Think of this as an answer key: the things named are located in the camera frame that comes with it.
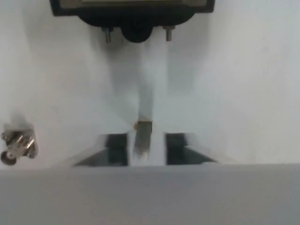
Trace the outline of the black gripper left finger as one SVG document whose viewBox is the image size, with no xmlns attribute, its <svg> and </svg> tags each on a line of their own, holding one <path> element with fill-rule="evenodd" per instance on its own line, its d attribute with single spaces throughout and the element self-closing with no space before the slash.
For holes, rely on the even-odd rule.
<svg viewBox="0 0 300 225">
<path fill-rule="evenodd" d="M 71 158 L 72 166 L 108 167 L 128 165 L 128 135 L 100 135 L 96 143 Z"/>
</svg>

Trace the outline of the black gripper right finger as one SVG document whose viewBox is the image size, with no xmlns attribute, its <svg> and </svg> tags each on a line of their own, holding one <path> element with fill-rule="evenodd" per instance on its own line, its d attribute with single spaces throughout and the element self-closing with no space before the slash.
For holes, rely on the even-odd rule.
<svg viewBox="0 0 300 225">
<path fill-rule="evenodd" d="M 215 159 L 190 148 L 185 133 L 165 133 L 165 147 L 167 165 L 217 163 Z"/>
</svg>

